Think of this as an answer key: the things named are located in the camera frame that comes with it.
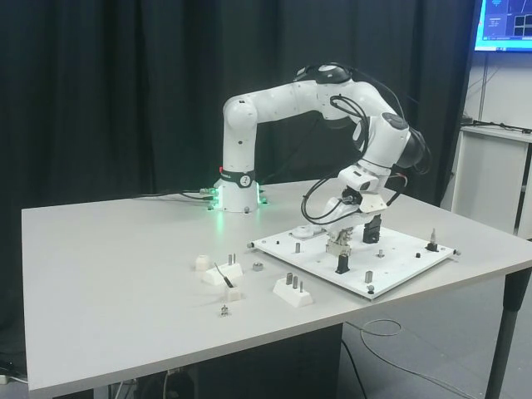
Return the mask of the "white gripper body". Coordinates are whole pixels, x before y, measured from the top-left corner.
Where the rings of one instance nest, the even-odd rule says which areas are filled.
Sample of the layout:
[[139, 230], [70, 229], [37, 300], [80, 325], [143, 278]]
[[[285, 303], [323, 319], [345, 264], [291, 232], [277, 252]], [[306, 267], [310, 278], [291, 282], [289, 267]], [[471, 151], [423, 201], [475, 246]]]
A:
[[320, 222], [326, 229], [347, 229], [367, 223], [369, 216], [358, 210], [358, 204], [344, 204], [339, 198], [333, 197], [326, 203]]

